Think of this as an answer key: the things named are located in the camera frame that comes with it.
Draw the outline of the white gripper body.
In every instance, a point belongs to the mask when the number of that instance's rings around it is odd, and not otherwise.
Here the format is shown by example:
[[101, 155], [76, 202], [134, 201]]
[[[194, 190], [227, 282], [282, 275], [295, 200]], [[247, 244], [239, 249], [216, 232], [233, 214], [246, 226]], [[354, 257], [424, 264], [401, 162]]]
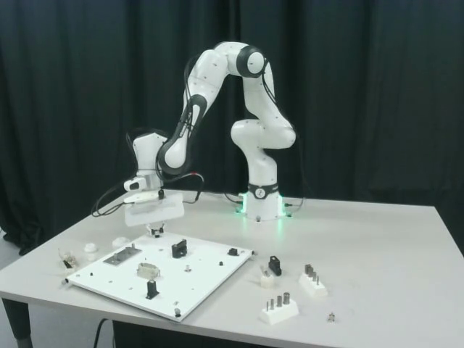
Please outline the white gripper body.
[[123, 200], [127, 226], [146, 225], [184, 215], [183, 195], [134, 194]]

